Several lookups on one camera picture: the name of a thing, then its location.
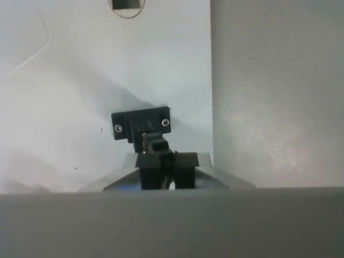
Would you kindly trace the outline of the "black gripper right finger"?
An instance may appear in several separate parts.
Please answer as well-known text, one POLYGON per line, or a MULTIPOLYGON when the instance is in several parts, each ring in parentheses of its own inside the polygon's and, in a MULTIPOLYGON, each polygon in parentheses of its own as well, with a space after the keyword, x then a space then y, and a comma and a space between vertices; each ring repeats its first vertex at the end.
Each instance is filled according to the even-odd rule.
POLYGON ((213 166, 209 153, 176 152, 174 156, 176 189, 255 189, 256 186, 213 166))

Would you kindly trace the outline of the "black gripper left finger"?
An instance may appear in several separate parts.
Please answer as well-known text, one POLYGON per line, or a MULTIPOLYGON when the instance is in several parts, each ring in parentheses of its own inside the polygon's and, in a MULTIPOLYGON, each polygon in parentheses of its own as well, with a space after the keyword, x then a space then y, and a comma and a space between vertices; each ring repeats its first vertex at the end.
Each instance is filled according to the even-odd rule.
POLYGON ((79 189, 80 192, 103 191, 141 191, 142 189, 159 189, 161 173, 157 166, 139 167, 137 159, 140 154, 129 153, 124 165, 79 189))

